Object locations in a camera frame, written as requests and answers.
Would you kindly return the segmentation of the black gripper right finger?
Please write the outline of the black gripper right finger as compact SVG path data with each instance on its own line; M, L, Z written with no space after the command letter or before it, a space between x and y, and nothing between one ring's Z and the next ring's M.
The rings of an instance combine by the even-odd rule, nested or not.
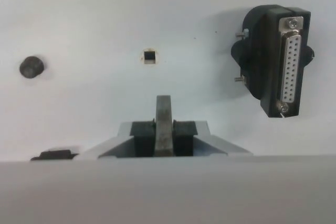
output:
M176 156L252 156L252 153L210 132L207 121L174 121Z

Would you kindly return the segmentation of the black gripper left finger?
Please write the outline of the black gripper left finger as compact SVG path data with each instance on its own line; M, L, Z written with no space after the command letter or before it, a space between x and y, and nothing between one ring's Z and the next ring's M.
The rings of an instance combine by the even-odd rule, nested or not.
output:
M116 136L80 153L79 159L153 157L155 149L154 121L121 123Z

